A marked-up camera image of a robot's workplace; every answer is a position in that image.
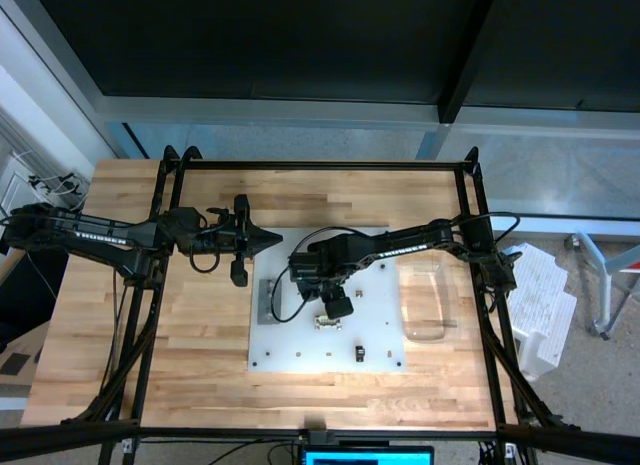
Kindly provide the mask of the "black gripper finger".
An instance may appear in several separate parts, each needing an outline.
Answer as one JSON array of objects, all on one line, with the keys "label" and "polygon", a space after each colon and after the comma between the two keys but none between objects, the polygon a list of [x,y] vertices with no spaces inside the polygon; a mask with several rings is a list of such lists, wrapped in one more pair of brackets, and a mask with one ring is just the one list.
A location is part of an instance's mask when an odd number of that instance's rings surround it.
[{"label": "black gripper finger", "polygon": [[280,244],[282,236],[256,236],[248,240],[248,257],[254,259],[259,253]]},{"label": "black gripper finger", "polygon": [[283,236],[260,228],[251,220],[248,221],[248,237],[250,241],[282,241]]}]

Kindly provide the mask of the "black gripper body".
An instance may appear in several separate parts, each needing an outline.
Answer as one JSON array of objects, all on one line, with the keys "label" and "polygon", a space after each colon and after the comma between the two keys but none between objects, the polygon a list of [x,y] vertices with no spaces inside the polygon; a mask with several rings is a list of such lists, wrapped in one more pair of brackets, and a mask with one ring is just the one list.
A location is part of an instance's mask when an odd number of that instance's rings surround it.
[{"label": "black gripper body", "polygon": [[351,299],[338,282],[300,282],[299,292],[307,302],[320,300],[329,319],[341,319],[354,312]]},{"label": "black gripper body", "polygon": [[[248,285],[248,272],[244,260],[248,255],[248,221],[250,206],[246,195],[234,198],[234,213],[228,209],[210,208],[208,212],[219,216],[218,223],[207,226],[194,235],[189,247],[189,263],[194,271],[210,274],[220,265],[223,254],[234,256],[231,262],[230,278],[236,287]],[[214,263],[209,268],[200,268],[196,255],[213,255]]]}]

